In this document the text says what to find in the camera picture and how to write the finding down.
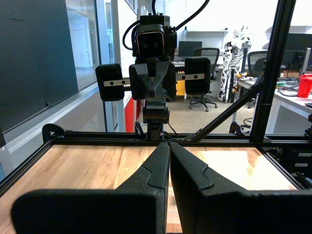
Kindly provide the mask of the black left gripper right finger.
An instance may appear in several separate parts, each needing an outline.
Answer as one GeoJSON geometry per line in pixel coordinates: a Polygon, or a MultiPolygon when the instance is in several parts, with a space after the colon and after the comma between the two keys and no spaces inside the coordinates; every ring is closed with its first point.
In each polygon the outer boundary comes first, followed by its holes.
{"type": "Polygon", "coordinates": [[[249,191],[177,143],[171,181],[185,234],[309,234],[309,190],[249,191]]]}

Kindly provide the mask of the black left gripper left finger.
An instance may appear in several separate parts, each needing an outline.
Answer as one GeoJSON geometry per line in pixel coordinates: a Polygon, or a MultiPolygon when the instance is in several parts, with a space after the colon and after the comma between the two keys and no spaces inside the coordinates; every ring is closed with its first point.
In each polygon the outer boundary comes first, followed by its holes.
{"type": "Polygon", "coordinates": [[[163,234],[170,148],[160,143],[114,190],[47,189],[21,195],[11,208],[18,234],[163,234]]]}

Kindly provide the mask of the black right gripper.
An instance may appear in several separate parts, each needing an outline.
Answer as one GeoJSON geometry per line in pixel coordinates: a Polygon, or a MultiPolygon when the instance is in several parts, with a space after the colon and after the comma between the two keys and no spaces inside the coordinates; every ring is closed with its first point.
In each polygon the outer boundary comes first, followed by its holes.
{"type": "Polygon", "coordinates": [[[130,91],[134,100],[174,98],[176,82],[185,82],[189,95],[206,94],[210,88],[210,60],[190,57],[182,67],[171,61],[133,64],[124,78],[118,63],[96,68],[97,84],[103,101],[119,101],[130,91]]]}

